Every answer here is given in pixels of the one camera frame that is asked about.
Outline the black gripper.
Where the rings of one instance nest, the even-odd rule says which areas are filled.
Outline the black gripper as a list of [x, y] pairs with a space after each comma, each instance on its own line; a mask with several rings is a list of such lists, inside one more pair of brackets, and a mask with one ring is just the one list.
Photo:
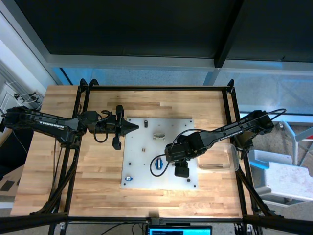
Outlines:
[[122, 143], [120, 142], [120, 137], [127, 135], [128, 133], [139, 129], [139, 126], [133, 124], [126, 119], [124, 119], [124, 109], [122, 105], [117, 105], [116, 114], [111, 114], [106, 121], [105, 133], [115, 134], [112, 140], [112, 146], [115, 150], [121, 150]]
[[186, 160], [175, 162], [174, 166], [175, 166], [174, 175], [176, 177], [181, 177], [181, 178], [189, 177], [188, 162]]

